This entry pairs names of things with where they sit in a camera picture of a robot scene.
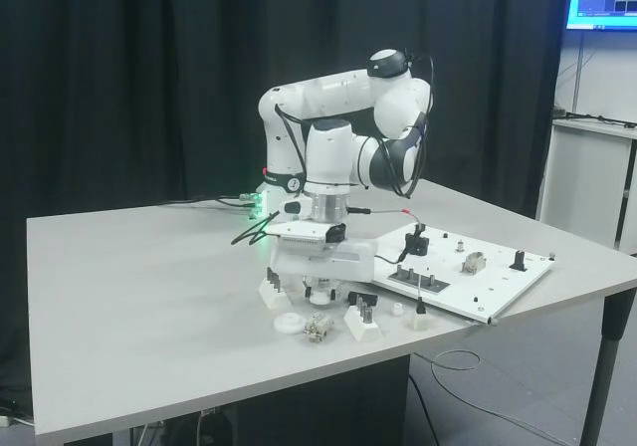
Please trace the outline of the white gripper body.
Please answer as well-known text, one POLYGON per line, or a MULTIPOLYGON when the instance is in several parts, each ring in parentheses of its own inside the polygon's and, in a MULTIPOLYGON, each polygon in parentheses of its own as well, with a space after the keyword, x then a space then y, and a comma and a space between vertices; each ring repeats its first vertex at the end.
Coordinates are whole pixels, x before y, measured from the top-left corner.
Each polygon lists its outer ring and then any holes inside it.
POLYGON ((277 274, 321 279, 371 282, 377 242, 350 239, 321 246, 277 242, 272 270, 277 274))

